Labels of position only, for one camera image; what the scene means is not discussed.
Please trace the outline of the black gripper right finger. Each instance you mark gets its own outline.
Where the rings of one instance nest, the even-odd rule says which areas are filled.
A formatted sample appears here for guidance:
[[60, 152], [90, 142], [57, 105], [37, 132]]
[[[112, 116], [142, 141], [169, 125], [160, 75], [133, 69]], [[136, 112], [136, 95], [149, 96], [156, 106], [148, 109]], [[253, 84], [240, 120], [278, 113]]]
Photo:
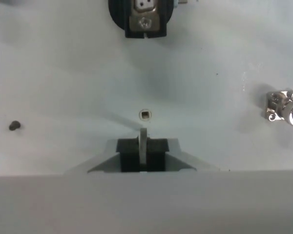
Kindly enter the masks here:
[[220, 168], [181, 149], [176, 138], [149, 138], [146, 147], [147, 172], [220, 171]]

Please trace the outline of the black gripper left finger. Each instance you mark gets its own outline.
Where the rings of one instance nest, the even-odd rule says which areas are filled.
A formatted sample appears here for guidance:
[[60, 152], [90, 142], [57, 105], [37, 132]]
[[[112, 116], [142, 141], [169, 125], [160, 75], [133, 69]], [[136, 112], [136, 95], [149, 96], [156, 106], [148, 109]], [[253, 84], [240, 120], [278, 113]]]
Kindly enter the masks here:
[[91, 159], [65, 171], [65, 174], [89, 174], [92, 172], [121, 173], [124, 155], [136, 155], [139, 159], [138, 138], [108, 140], [104, 150]]

